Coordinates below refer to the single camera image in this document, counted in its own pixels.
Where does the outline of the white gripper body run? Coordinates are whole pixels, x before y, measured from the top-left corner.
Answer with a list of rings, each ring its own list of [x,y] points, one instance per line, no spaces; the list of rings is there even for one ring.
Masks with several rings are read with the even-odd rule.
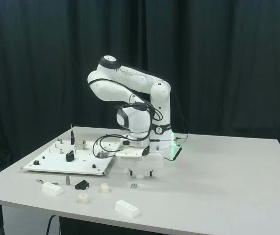
[[[149,171],[163,168],[163,157],[160,153],[153,152],[139,157],[117,157],[119,167],[131,169],[133,175],[149,175]]]

